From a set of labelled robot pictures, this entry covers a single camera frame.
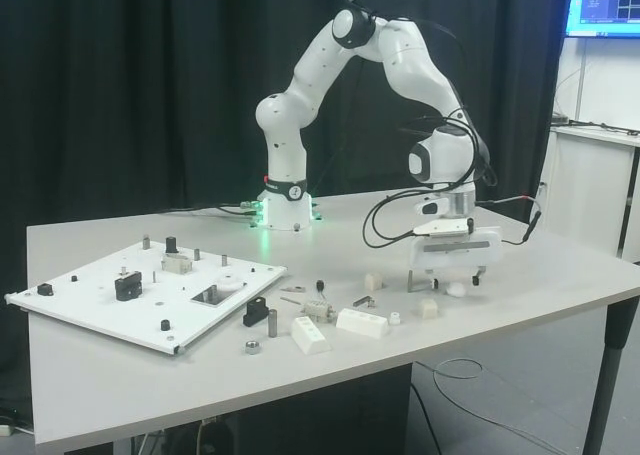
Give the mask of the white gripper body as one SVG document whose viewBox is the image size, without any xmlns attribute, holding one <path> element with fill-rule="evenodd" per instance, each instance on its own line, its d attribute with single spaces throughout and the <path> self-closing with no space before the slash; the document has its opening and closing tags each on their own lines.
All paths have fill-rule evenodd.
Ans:
<svg viewBox="0 0 640 455">
<path fill-rule="evenodd" d="M 411 244 L 409 268 L 414 271 L 487 268 L 502 258 L 502 230 L 476 229 L 460 236 L 416 237 Z"/>
</svg>

